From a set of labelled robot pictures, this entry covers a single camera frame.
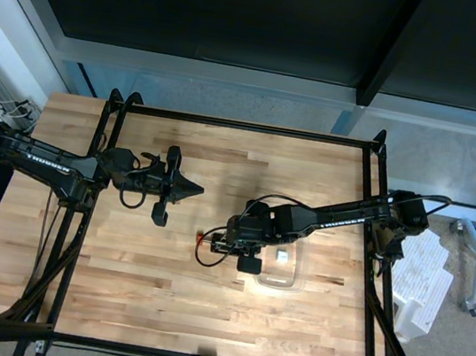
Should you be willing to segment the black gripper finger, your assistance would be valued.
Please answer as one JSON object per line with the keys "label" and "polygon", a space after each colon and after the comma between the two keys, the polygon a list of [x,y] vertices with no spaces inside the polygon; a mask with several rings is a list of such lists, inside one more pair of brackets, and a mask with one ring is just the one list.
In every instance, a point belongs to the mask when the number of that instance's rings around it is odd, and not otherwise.
{"label": "black gripper finger", "polygon": [[181,202],[182,200],[184,200],[186,198],[195,197],[195,196],[203,194],[203,193],[204,193],[204,190],[199,190],[199,189],[193,190],[193,189],[186,189],[186,188],[180,189],[179,188],[175,192],[174,202],[178,203],[178,202]]}
{"label": "black gripper finger", "polygon": [[181,173],[177,174],[176,185],[179,186],[181,189],[197,190],[197,191],[204,190],[202,186],[199,186],[197,183],[194,183],[191,180],[188,180]]}

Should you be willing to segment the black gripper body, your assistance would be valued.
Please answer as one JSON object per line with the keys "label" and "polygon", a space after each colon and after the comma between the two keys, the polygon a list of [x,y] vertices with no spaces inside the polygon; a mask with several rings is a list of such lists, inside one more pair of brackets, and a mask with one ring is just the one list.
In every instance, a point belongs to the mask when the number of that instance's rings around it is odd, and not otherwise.
{"label": "black gripper body", "polygon": [[171,198],[171,191],[175,185],[175,175],[182,162],[180,150],[177,145],[170,146],[166,160],[159,160],[155,165],[150,166],[150,170],[146,172],[143,193],[159,198],[159,201],[153,205],[151,213],[154,225],[167,225],[167,202]]}
{"label": "black gripper body", "polygon": [[229,255],[238,258],[240,273],[259,275],[262,261],[256,258],[263,246],[263,225],[256,217],[234,215],[228,220],[225,239]]}

